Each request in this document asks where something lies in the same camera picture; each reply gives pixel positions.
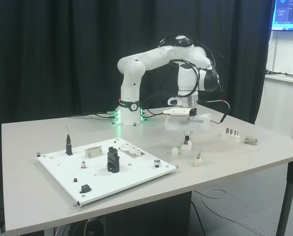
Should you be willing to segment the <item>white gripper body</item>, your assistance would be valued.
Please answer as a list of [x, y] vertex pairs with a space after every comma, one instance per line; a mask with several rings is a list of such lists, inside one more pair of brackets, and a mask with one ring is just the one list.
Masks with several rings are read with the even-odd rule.
[[207, 131], [210, 128], [208, 115], [172, 116], [165, 120], [165, 129], [170, 131]]

